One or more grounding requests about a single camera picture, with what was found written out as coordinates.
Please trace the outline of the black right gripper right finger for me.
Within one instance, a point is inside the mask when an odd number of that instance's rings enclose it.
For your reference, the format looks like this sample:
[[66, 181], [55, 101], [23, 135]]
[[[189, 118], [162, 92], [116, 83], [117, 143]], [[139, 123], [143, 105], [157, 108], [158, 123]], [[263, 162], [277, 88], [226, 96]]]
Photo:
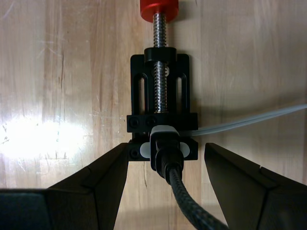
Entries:
[[305, 230], [307, 187], [217, 144], [205, 145], [209, 179], [231, 230]]

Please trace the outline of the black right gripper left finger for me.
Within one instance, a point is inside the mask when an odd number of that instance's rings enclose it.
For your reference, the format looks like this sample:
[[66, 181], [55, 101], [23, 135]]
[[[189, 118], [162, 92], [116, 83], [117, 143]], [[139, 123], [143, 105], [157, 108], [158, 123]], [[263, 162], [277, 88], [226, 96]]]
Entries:
[[1, 189], [2, 230], [112, 230], [128, 171], [122, 143], [47, 189]]

